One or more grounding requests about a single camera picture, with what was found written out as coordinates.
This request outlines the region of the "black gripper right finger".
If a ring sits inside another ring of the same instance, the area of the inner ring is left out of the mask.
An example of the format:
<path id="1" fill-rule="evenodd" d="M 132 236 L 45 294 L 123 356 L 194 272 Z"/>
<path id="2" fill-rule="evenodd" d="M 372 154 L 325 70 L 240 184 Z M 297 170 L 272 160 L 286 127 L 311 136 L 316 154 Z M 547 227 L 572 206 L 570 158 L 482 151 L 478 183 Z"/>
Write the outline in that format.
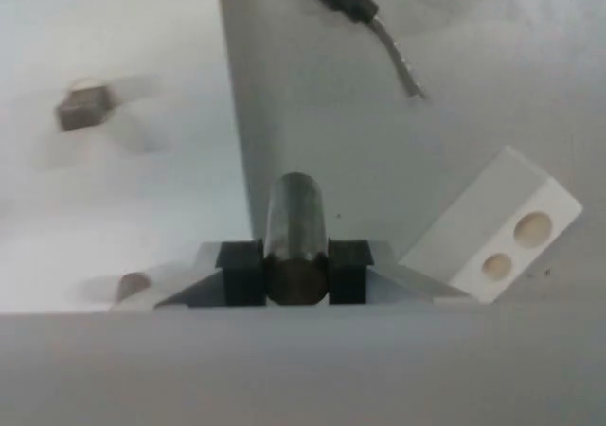
<path id="1" fill-rule="evenodd" d="M 330 240 L 328 285 L 332 305 L 470 302 L 467 293 L 400 265 L 382 240 Z"/>

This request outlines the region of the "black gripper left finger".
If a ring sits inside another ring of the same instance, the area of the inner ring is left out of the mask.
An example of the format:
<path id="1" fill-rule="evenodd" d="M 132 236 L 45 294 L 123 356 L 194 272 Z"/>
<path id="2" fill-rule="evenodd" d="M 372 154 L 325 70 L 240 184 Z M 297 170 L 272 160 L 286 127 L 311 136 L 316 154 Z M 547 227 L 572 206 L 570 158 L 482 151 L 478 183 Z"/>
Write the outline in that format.
<path id="1" fill-rule="evenodd" d="M 205 243 L 192 274 L 191 281 L 162 298 L 155 307 L 242 308 L 265 304 L 261 240 Z"/>

